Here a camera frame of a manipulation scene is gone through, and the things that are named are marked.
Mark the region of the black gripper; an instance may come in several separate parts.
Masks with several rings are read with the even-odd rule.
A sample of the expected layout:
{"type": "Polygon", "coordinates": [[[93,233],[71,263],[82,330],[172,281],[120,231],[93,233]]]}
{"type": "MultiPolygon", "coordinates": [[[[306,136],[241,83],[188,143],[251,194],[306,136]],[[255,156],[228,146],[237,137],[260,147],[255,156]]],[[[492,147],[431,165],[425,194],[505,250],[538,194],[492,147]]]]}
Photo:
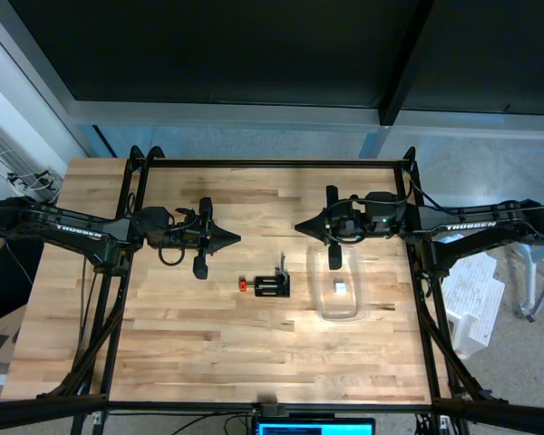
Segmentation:
{"type": "Polygon", "coordinates": [[[204,197],[199,201],[198,212],[190,208],[177,208],[176,212],[185,216],[183,221],[178,224],[180,229],[177,231],[176,240],[179,247],[183,251],[186,249],[197,251],[193,259],[192,272],[198,280],[206,280],[209,272],[206,256],[209,253],[210,226],[213,237],[211,239],[211,254],[239,243],[241,237],[219,227],[212,221],[213,205],[209,197],[204,197]]]}
{"type": "Polygon", "coordinates": [[[327,206],[315,217],[295,224],[295,231],[328,245],[328,264],[331,270],[342,267],[342,245],[355,245],[365,239],[363,214],[353,204],[359,197],[340,199],[338,188],[326,187],[327,206]]]}

